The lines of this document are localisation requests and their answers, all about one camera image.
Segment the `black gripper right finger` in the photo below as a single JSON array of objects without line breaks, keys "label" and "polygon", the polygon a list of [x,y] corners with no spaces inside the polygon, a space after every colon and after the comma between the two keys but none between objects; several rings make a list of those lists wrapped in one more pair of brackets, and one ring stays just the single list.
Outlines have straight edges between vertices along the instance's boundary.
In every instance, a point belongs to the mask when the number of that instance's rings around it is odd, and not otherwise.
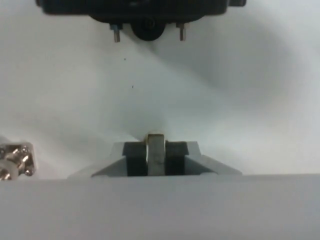
[{"label": "black gripper right finger", "polygon": [[165,174],[167,176],[241,175],[242,172],[202,154],[196,141],[166,141]]}]

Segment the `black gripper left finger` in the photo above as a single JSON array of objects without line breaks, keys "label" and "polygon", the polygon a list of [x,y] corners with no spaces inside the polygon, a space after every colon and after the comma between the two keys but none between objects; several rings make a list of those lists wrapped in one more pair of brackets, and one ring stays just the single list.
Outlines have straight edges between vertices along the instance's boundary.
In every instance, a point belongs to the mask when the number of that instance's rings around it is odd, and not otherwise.
[{"label": "black gripper left finger", "polygon": [[143,141],[115,142],[103,160],[71,174],[70,178],[143,177],[148,175],[147,146]]}]

